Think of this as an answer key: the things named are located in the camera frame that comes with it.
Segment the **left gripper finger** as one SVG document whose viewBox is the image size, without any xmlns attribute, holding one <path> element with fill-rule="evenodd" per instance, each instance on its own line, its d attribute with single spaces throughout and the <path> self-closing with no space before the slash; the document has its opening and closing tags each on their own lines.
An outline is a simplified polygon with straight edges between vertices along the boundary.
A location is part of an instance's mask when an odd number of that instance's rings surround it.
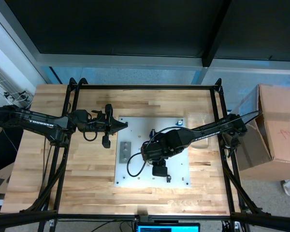
<svg viewBox="0 0 290 232">
<path fill-rule="evenodd" d="M 122 120 L 118 121 L 114 117 L 112 117 L 112 125 L 113 126 L 128 126 L 128 123 L 125 123 Z"/>
<path fill-rule="evenodd" d="M 127 128 L 128 125 L 122 125 L 122 126 L 116 126 L 114 129 L 113 129 L 113 134 L 119 132 L 120 130 L 123 130 L 125 128 Z"/>
</svg>

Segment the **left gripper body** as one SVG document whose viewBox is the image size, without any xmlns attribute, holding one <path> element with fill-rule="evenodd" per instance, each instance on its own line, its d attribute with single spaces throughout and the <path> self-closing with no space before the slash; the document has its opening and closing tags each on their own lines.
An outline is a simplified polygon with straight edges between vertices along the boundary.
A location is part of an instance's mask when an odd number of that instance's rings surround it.
<svg viewBox="0 0 290 232">
<path fill-rule="evenodd" d="M 102 111 L 98 112 L 96 121 L 96 133 L 104 133 L 102 137 L 102 146 L 104 148 L 110 148 L 111 146 L 109 135 L 111 134 L 112 119 L 113 107 L 111 104 L 106 104 L 104 113 Z"/>
</svg>

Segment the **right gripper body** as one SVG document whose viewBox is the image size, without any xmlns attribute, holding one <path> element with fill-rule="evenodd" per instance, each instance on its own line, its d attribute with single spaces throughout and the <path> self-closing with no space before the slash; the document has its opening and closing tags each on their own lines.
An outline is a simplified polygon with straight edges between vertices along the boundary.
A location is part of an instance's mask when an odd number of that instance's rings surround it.
<svg viewBox="0 0 290 232">
<path fill-rule="evenodd" d="M 152 165 L 152 175 L 170 178 L 166 160 L 180 154 L 191 143 L 191 131 L 186 129 L 170 130 L 156 133 L 151 141 L 141 147 L 142 158 Z"/>
</svg>

